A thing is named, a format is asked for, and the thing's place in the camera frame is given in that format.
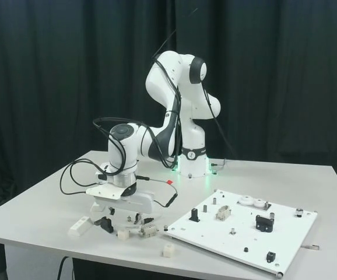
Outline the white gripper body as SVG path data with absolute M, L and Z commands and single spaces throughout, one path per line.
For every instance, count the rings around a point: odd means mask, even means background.
M 155 195 L 150 191 L 136 191 L 135 194 L 120 199 L 95 197 L 95 202 L 107 208 L 117 208 L 126 211 L 151 214 L 153 212 Z

